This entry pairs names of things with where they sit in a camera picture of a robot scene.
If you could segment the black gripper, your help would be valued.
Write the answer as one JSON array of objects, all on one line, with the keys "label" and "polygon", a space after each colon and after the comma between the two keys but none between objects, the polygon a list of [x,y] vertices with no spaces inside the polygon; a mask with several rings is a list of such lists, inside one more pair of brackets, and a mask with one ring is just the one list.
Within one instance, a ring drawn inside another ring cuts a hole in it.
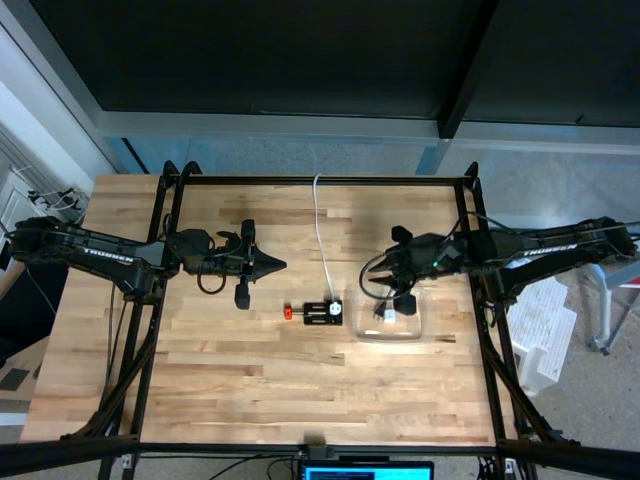
[{"label": "black gripper", "polygon": [[255,221],[246,219],[241,224],[239,234],[219,231],[218,237],[225,239],[223,247],[214,250],[212,264],[214,274],[218,276],[237,277],[234,302],[238,309],[250,307],[249,282],[258,281],[270,274],[287,268],[284,261],[270,256],[255,245]]},{"label": "black gripper", "polygon": [[414,237],[406,228],[394,226],[391,237],[397,243],[395,253],[383,253],[375,257],[369,272],[393,275],[393,277],[390,275],[378,277],[377,283],[387,289],[386,296],[394,296],[394,309],[398,313],[405,316],[415,315],[417,300],[411,294],[411,290],[427,263],[426,250],[429,245],[429,235],[422,234]]}]

